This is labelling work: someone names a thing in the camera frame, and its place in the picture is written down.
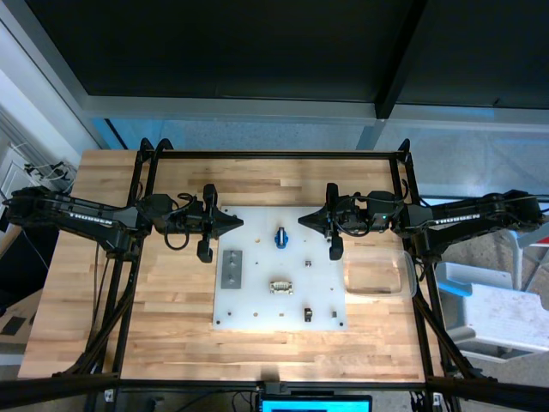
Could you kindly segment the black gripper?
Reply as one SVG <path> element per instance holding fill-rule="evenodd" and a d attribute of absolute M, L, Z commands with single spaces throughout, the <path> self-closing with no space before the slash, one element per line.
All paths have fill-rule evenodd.
<path fill-rule="evenodd" d="M 338 261 L 342 258 L 344 252 L 341 233 L 351 237 L 356 236 L 356 228 L 353 226 L 353 223 L 356 221 L 356 205 L 352 196 L 341 196 L 339 194 L 337 184 L 327 183 L 326 206 L 328 211 L 328 237 L 330 238 L 329 259 L 331 261 Z M 321 235 L 325 234 L 325 224 L 318 222 L 325 221 L 324 207 L 299 217 L 298 221 L 301 226 Z"/>
<path fill-rule="evenodd" d="M 213 184 L 206 184 L 202 191 L 202 200 L 195 206 L 193 228 L 202 238 L 197 243 L 196 255 L 202 263 L 211 263 L 213 250 L 210 240 L 214 237 L 214 214 L 217 210 L 218 192 Z M 231 232 L 244 225 L 244 220 L 230 209 L 223 209 L 220 226 L 220 235 Z"/>

